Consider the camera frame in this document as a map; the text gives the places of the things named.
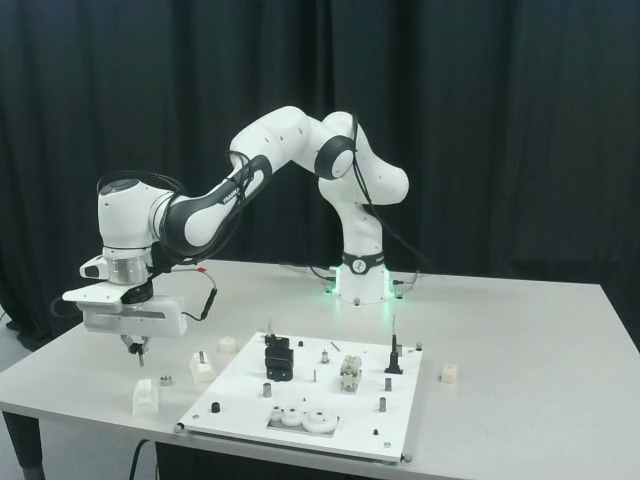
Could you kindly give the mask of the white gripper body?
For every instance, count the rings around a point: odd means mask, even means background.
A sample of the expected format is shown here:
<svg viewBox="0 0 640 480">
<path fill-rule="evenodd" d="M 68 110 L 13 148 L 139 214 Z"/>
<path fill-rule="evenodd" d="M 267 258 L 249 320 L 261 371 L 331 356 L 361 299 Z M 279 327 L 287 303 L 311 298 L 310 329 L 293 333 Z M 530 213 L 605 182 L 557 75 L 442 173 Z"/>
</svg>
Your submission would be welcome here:
<svg viewBox="0 0 640 480">
<path fill-rule="evenodd" d="M 157 295 L 135 304 L 83 304 L 83 321 L 92 332 L 117 335 L 183 335 L 187 328 L 182 297 Z"/>
</svg>

